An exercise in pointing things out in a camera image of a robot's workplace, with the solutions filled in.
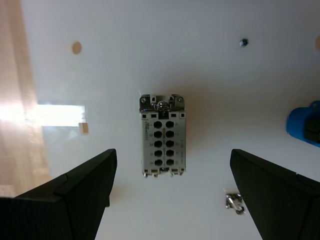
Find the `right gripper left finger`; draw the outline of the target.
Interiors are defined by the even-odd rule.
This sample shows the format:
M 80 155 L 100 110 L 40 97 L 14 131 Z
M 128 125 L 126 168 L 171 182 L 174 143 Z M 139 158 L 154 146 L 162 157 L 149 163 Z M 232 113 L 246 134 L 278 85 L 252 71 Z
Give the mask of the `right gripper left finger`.
M 108 149 L 74 169 L 16 197 L 0 199 L 2 240 L 93 240 L 117 170 Z

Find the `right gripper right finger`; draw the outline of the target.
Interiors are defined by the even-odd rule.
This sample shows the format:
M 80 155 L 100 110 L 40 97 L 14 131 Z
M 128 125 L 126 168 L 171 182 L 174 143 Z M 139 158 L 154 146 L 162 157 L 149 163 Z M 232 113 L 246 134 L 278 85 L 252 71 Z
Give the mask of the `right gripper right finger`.
M 262 239 L 320 238 L 319 182 L 241 149 L 230 169 Z

